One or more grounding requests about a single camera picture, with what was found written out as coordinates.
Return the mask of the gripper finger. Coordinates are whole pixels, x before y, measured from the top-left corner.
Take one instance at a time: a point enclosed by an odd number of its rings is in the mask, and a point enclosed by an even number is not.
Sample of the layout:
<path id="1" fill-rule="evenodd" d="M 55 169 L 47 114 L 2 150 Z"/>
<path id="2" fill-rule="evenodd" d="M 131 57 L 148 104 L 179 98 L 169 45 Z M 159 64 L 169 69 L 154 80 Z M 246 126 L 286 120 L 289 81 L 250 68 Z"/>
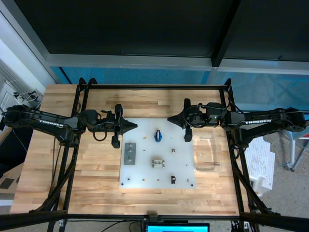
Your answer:
<path id="1" fill-rule="evenodd" d="M 122 118 L 122 126 L 123 127 L 137 127 L 138 125 Z"/>
<path id="2" fill-rule="evenodd" d="M 185 110 L 182 110 L 179 114 L 168 117 L 167 120 L 184 120 L 184 112 Z"/>
<path id="3" fill-rule="evenodd" d="M 131 130 L 137 128 L 137 127 L 138 127 L 137 125 L 135 125 L 135 126 L 123 126 L 121 128 L 121 134 L 123 135 L 123 134 L 127 133 L 128 131 L 131 131 Z"/>
<path id="4" fill-rule="evenodd" d="M 182 129 L 185 129 L 186 127 L 186 122 L 184 120 L 175 120 L 175 119 L 168 119 L 168 122 L 173 123 Z"/>

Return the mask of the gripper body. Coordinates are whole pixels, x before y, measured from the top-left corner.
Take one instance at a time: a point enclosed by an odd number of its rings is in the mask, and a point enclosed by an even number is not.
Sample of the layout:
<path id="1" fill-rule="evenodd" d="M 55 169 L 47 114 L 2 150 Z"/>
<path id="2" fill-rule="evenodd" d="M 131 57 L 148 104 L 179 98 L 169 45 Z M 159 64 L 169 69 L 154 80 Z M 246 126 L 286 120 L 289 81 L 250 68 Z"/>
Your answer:
<path id="1" fill-rule="evenodd" d="M 184 141 L 190 142 L 193 138 L 192 128 L 202 128 L 206 126 L 206 114 L 200 108 L 202 104 L 191 105 L 191 100 L 184 99 L 184 121 L 186 122 Z"/>
<path id="2" fill-rule="evenodd" d="M 107 138 L 107 133 L 113 132 L 112 136 L 112 146 L 113 148 L 120 147 L 119 135 L 121 127 L 121 118 L 123 116 L 123 108 L 121 104 L 117 104 L 114 109 L 114 114 L 111 111 L 101 111 L 106 114 L 105 118 L 100 118 L 97 121 L 97 132 L 104 132 L 103 139 L 97 139 L 98 142 L 102 142 Z"/>

